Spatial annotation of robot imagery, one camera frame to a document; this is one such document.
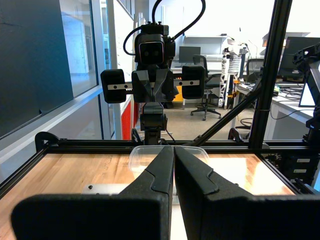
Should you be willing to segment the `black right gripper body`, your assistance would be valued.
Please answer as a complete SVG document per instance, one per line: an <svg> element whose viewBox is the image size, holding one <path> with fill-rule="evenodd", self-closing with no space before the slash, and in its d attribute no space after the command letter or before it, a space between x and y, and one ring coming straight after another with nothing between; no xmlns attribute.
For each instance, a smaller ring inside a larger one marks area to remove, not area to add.
<svg viewBox="0 0 320 240"><path fill-rule="evenodd" d="M158 69L147 70L151 86L151 102L153 98L153 89L156 81L156 71ZM182 97L193 100L200 99L204 95L206 70L201 65L183 66L181 73L174 74L174 85L181 87ZM101 74L101 83L104 100L107 103L123 103L127 95L133 95L132 81L126 82L125 75L121 69L104 70Z"/></svg>

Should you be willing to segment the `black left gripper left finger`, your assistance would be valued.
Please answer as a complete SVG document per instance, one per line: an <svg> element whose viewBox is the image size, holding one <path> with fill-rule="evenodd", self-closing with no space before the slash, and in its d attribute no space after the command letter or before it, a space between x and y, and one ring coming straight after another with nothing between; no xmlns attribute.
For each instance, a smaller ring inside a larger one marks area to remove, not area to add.
<svg viewBox="0 0 320 240"><path fill-rule="evenodd" d="M174 150L164 147L118 194L39 194L12 210L18 240L168 240Z"/></svg>

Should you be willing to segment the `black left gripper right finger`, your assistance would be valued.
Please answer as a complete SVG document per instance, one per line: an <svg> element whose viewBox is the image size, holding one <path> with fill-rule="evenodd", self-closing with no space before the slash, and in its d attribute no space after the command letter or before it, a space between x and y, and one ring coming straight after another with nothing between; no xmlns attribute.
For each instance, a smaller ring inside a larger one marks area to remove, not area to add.
<svg viewBox="0 0 320 240"><path fill-rule="evenodd" d="M313 240L320 198L253 195L183 147L174 149L175 185L190 240Z"/></svg>

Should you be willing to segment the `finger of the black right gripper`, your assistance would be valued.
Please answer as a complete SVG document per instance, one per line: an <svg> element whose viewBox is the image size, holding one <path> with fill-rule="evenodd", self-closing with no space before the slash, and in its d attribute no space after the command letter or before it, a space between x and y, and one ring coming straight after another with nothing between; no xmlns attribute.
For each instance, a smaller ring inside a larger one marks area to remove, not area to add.
<svg viewBox="0 0 320 240"><path fill-rule="evenodd" d="M153 87L153 98L155 102L172 102L179 93L175 88L175 77L169 69L157 69Z"/></svg>
<svg viewBox="0 0 320 240"><path fill-rule="evenodd" d="M149 103L152 100L152 88L147 70L136 70L131 74L134 101Z"/></svg>

